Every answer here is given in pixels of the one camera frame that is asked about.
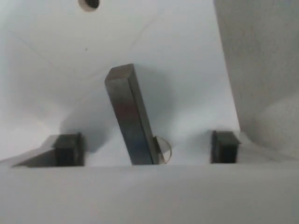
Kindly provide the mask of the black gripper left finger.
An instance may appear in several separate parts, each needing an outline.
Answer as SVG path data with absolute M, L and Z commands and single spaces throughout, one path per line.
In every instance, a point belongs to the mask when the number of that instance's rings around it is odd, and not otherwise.
M 81 167 L 85 139 L 81 133 L 61 134 L 44 146 L 13 160 L 12 167 Z

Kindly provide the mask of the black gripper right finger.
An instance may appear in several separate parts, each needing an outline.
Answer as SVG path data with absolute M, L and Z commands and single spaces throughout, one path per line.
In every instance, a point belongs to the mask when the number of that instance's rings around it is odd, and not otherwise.
M 240 141 L 232 131 L 212 131 L 210 163 L 237 163 Z

